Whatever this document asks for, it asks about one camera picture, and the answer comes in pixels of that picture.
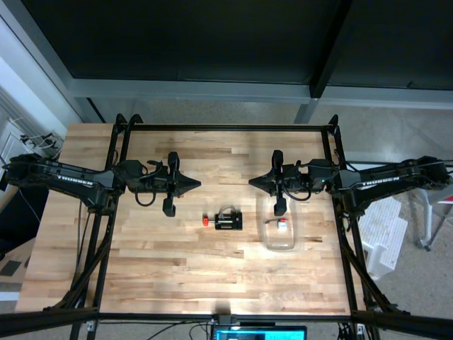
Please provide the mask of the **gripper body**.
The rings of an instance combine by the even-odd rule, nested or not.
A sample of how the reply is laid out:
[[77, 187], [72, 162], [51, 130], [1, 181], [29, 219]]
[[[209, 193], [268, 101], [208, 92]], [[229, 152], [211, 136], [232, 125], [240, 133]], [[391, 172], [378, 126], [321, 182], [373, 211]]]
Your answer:
[[155, 170], [149, 173], [149, 179], [147, 179], [151, 192], [154, 195], [157, 193], [166, 194], [162, 210], [167, 217], [174, 217], [176, 215], [176, 207], [173, 204], [173, 199], [177, 196], [177, 173], [180, 165], [178, 154], [176, 152], [168, 154], [167, 166], [164, 166], [162, 161], [157, 162], [154, 160], [149, 160], [147, 164], [155, 166]]
[[287, 197], [297, 202], [307, 201], [307, 197], [296, 197], [295, 194], [306, 193], [307, 184], [302, 180], [299, 168], [300, 161], [295, 165], [283, 164], [283, 153], [280, 150], [275, 150], [272, 155], [272, 169], [274, 170], [274, 194], [276, 204], [274, 205], [274, 215], [284, 215], [287, 211], [287, 201], [284, 198], [284, 193]]

